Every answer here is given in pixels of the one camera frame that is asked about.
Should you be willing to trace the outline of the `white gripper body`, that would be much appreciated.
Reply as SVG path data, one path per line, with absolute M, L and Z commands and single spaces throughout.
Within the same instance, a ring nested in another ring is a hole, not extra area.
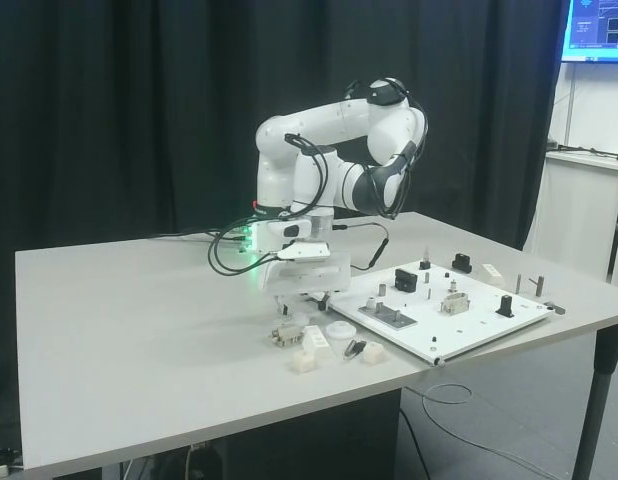
M 351 281 L 351 255 L 336 251 L 311 261 L 275 261 L 259 276 L 266 294 L 311 294 L 346 290 Z

